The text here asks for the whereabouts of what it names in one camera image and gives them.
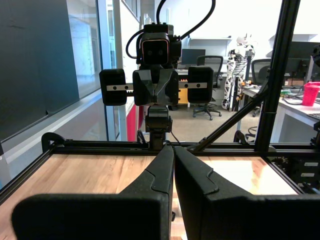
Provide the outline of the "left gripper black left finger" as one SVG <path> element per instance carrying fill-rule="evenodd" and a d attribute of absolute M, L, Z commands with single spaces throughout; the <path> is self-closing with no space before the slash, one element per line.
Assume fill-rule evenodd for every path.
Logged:
<path fill-rule="evenodd" d="M 11 222 L 19 240 L 168 240 L 175 154 L 165 146 L 118 194 L 37 194 Z"/>

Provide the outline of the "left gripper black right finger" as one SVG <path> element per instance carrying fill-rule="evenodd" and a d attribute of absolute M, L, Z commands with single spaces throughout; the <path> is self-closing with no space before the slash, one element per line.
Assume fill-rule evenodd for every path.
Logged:
<path fill-rule="evenodd" d="M 175 186 L 188 239 L 319 239 L 318 195 L 253 195 L 186 149 L 177 147 L 175 155 Z"/>

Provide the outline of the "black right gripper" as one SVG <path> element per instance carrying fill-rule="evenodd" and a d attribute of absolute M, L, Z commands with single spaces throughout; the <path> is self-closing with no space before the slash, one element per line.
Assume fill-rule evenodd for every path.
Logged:
<path fill-rule="evenodd" d="M 192 66 L 187 81 L 179 82 L 176 69 L 135 70 L 132 83 L 126 83 L 123 69 L 104 69 L 99 73 L 102 100 L 106 106 L 122 106 L 134 97 L 137 106 L 175 106 L 179 90 L 187 90 L 192 104 L 206 104 L 212 99 L 214 71 L 209 66 Z"/>

